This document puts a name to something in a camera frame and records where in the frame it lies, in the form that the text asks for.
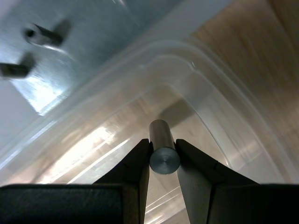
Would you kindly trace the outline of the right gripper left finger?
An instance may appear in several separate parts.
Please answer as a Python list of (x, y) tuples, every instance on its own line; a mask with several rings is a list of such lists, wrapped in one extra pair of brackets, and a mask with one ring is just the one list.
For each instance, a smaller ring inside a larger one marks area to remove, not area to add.
[(92, 184), (13, 184), (0, 189), (3, 224), (142, 224), (150, 143), (141, 140)]

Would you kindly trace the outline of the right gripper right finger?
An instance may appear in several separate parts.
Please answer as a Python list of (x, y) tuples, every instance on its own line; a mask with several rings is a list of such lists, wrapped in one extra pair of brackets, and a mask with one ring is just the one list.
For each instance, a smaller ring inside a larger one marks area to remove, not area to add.
[(178, 179), (192, 224), (297, 224), (299, 187), (259, 184), (183, 139)]

